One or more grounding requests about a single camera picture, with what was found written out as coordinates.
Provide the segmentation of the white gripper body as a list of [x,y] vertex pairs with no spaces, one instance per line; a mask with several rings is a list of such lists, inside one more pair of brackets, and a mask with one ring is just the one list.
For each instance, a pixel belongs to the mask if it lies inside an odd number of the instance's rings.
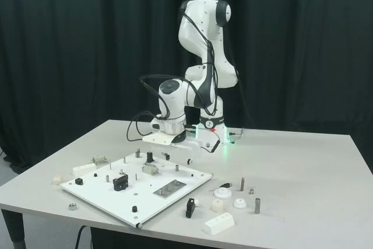
[[196,139],[186,139],[180,143],[172,143],[168,149],[184,149],[191,153],[198,153],[201,150],[202,142]]

